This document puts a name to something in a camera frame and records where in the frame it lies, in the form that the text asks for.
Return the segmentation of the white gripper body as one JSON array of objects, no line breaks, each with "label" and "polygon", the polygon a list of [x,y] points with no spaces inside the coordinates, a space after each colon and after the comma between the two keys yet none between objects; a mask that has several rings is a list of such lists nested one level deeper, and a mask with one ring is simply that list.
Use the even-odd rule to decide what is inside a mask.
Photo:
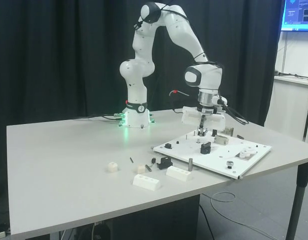
[{"label": "white gripper body", "polygon": [[208,130],[222,131],[225,129],[225,116],[223,113],[198,111],[195,107],[184,106],[182,108],[182,123],[199,128],[201,117],[206,118],[205,127]]}]

